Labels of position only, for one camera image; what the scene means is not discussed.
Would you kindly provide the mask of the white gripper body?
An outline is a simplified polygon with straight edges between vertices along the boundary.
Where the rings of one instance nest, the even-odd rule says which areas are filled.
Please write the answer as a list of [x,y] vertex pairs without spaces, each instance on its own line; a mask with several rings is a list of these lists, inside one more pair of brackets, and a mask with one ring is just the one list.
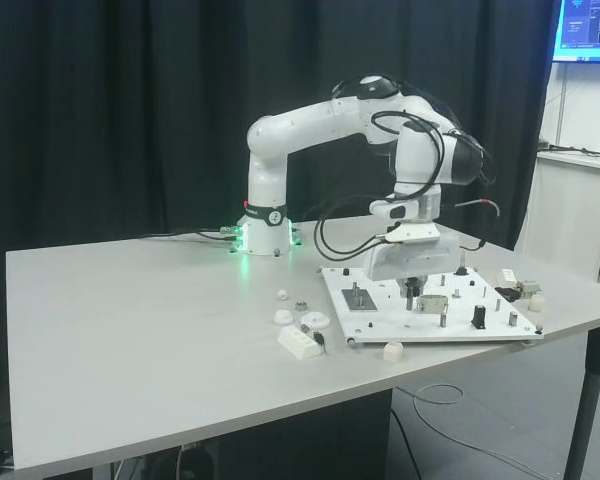
[[448,273],[460,263],[459,237],[436,226],[398,226],[381,236],[365,259],[373,281]]

